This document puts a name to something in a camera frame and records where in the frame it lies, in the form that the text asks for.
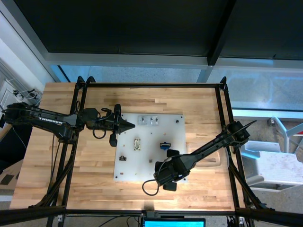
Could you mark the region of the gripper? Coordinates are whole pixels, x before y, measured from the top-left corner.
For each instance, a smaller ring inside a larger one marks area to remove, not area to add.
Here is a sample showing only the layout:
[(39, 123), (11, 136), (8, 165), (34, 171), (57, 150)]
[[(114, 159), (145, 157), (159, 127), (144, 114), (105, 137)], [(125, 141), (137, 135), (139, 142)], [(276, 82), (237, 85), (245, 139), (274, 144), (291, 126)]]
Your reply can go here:
[(177, 190), (177, 181), (182, 179), (182, 161), (179, 151), (168, 149), (167, 157), (170, 160), (167, 160), (164, 164), (164, 173), (166, 176), (165, 184), (163, 189), (166, 191), (175, 192)]
[(121, 115), (121, 105), (116, 104), (114, 107), (114, 111), (106, 119), (107, 131), (112, 132), (112, 134), (109, 137), (109, 143), (112, 147), (117, 146), (116, 135), (118, 134), (118, 130), (119, 130), (119, 121), (120, 121), (121, 125), (124, 125), (123, 127), (120, 128), (120, 133), (123, 133), (123, 132), (126, 132), (128, 130), (135, 128), (135, 124), (128, 121), (127, 115), (125, 115), (125, 114)]

